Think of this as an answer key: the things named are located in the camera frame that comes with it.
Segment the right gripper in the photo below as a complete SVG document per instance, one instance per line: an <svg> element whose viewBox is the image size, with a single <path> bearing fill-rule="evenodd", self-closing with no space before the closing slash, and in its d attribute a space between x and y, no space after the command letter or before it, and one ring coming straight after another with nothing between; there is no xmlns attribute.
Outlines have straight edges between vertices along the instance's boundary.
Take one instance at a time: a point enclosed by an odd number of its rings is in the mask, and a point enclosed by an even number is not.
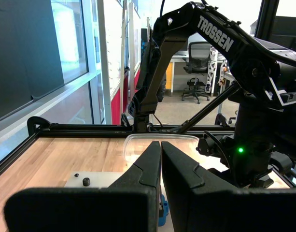
<svg viewBox="0 0 296 232"><path fill-rule="evenodd" d="M232 140L231 184L238 188L267 188L273 184L272 169L288 174L296 159L271 142Z"/></svg>

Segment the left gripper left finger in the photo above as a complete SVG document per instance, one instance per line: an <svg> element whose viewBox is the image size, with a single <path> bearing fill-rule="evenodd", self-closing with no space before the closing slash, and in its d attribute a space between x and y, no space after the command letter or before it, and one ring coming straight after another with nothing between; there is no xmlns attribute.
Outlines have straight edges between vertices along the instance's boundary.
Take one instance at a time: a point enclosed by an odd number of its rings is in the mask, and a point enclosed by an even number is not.
<svg viewBox="0 0 296 232"><path fill-rule="evenodd" d="M155 232L161 146L152 142L107 188L28 188L4 206L11 232Z"/></svg>

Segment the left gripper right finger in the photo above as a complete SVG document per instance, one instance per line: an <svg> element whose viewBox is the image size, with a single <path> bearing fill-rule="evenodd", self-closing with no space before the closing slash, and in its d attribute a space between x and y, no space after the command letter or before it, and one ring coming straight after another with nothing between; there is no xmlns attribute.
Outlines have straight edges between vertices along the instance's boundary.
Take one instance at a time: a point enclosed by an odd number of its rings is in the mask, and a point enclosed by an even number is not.
<svg viewBox="0 0 296 232"><path fill-rule="evenodd" d="M242 189L162 142L162 175L177 232L292 232L296 188Z"/></svg>

